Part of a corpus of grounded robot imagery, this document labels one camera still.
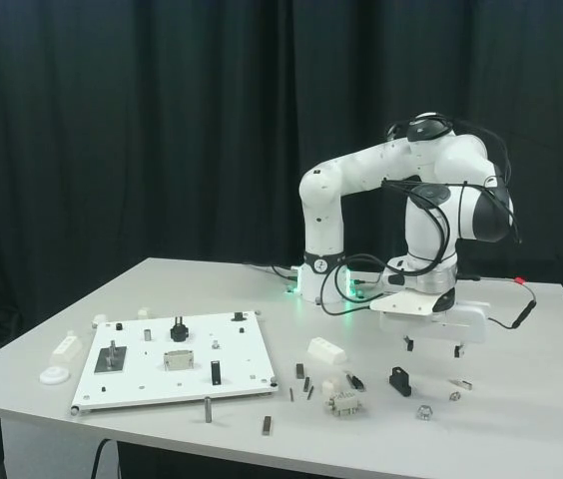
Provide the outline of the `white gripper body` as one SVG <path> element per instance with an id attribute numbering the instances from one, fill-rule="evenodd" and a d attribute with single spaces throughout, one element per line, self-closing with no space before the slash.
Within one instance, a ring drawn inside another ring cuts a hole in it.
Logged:
<path id="1" fill-rule="evenodd" d="M 392 312 L 379 314 L 380 328 L 401 338 L 439 339 L 462 345 L 486 339 L 487 303 L 457 301 L 451 308 L 429 315 Z"/>

